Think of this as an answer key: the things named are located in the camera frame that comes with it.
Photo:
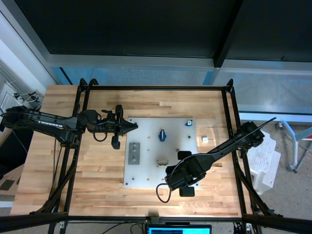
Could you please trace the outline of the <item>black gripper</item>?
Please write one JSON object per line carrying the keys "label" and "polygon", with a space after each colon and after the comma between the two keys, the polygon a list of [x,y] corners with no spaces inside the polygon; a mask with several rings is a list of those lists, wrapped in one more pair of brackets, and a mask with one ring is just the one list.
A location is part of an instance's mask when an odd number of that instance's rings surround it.
{"label": "black gripper", "polygon": [[125,127],[122,129],[122,136],[138,128],[136,123],[129,122],[123,118],[122,105],[117,105],[115,108],[115,113],[111,113],[109,119],[109,133],[114,134],[112,136],[111,145],[115,150],[120,149],[119,135],[121,134],[121,121],[122,125]]}
{"label": "black gripper", "polygon": [[[191,155],[192,155],[191,151],[178,151],[177,152],[177,158],[180,161],[182,161],[183,159]],[[185,187],[179,188],[179,195],[181,197],[194,197],[195,188],[192,186],[185,186]]]}

